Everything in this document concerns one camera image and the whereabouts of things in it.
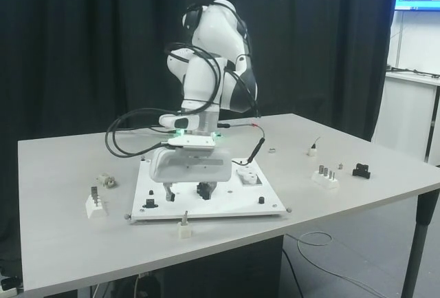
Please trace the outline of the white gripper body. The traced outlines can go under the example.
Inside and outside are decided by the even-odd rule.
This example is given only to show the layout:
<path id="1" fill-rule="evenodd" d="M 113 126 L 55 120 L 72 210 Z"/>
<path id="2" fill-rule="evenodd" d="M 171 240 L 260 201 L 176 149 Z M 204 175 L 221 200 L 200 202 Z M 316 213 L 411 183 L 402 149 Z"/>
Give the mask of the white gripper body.
<path id="1" fill-rule="evenodd" d="M 227 182 L 230 152 L 227 149 L 159 148 L 153 154 L 149 174 L 153 181 Z"/>

